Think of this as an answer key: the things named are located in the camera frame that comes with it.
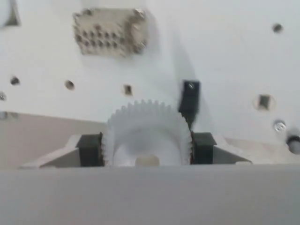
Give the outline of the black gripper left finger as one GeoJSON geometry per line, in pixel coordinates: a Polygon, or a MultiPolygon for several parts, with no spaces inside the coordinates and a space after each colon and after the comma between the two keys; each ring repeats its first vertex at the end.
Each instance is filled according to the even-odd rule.
{"type": "Polygon", "coordinates": [[[66,145],[29,161],[21,168],[74,168],[103,166],[101,157],[102,133],[73,135],[66,145]]]}

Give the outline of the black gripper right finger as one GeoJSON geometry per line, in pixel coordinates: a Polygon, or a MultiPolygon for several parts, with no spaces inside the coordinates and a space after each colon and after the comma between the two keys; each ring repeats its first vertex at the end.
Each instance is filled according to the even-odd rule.
{"type": "Polygon", "coordinates": [[[270,165],[275,160],[260,143],[228,139],[209,132],[191,133],[193,165],[270,165]]]}

